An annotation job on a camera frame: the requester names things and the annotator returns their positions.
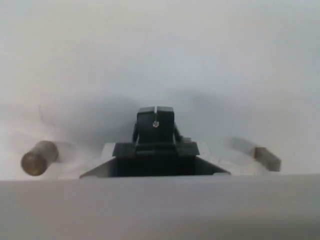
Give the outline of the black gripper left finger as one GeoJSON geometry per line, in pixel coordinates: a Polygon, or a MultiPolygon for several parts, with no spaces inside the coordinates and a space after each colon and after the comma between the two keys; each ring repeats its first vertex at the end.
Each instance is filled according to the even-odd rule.
{"type": "Polygon", "coordinates": [[[80,178],[116,178],[137,175],[136,145],[130,142],[106,143],[101,155],[79,168],[80,178]]]}

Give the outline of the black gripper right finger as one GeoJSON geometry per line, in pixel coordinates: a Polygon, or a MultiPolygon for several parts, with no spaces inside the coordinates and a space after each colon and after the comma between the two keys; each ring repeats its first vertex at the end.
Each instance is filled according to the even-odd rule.
{"type": "Polygon", "coordinates": [[[176,144],[178,176],[230,175],[215,163],[200,157],[198,144],[194,141],[176,144]]]}

